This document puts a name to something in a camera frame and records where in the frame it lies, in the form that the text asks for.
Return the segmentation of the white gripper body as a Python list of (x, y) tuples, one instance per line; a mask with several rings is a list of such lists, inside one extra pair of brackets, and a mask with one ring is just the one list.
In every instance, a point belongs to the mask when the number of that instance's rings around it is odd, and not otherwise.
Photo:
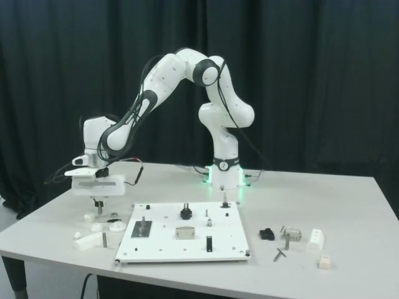
[(103, 178), (72, 178), (72, 192), (76, 196), (109, 197), (125, 194), (125, 175), (113, 174)]

